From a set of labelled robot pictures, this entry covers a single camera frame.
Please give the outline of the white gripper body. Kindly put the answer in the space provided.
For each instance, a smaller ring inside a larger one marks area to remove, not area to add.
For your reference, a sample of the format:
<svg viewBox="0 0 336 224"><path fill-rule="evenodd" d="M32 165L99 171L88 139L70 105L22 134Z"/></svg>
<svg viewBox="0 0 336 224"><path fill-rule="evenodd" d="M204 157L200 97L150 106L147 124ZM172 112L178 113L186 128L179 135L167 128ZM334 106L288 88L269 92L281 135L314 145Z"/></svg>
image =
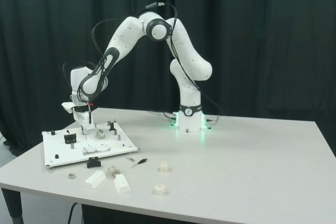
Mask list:
<svg viewBox="0 0 336 224"><path fill-rule="evenodd" d="M92 129L92 115L89 111L76 112L73 110L73 116L75 121L84 127L87 131Z"/></svg>

